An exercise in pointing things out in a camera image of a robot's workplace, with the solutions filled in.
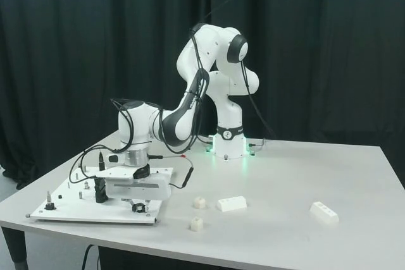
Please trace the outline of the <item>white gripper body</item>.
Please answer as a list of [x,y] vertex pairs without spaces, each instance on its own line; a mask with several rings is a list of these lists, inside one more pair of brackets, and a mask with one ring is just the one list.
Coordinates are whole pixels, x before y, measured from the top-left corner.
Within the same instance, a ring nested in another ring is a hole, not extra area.
[[171,195],[170,178],[164,173],[130,180],[105,178],[106,194],[114,199],[166,200]]

